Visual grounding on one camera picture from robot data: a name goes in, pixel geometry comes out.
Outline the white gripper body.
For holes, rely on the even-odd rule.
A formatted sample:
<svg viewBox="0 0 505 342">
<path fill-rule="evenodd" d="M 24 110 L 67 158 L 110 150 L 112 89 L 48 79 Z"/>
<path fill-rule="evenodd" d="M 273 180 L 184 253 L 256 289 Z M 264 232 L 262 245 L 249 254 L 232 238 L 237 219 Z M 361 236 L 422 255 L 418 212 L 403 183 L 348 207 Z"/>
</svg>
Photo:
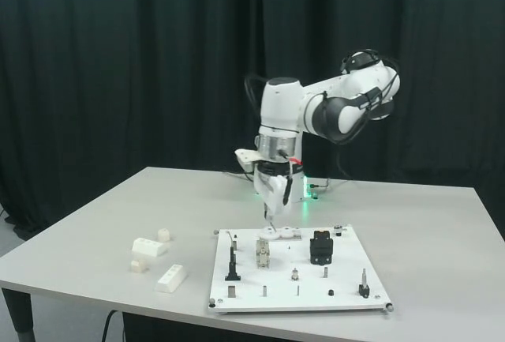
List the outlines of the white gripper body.
<svg viewBox="0 0 505 342">
<path fill-rule="evenodd" d="M 286 191 L 286 178 L 284 176 L 270 176 L 256 171 L 253 184 L 256 192 L 266 205 L 268 213 L 282 213 L 284 211 L 283 198 Z"/>
</svg>

